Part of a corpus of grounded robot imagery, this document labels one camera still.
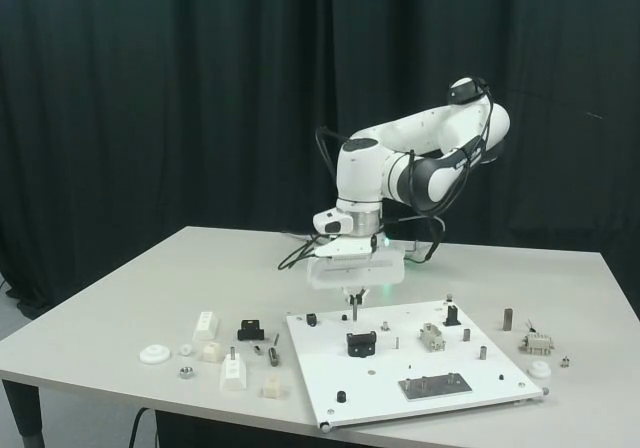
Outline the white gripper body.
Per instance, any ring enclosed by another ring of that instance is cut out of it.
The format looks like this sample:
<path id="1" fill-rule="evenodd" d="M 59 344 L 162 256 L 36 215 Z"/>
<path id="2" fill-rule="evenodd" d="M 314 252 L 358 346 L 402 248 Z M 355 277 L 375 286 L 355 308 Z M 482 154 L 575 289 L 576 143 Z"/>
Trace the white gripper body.
<path id="1" fill-rule="evenodd" d="M 315 289 L 393 285 L 403 279 L 404 259 L 399 254 L 364 258 L 317 258 L 307 267 L 307 281 Z"/>

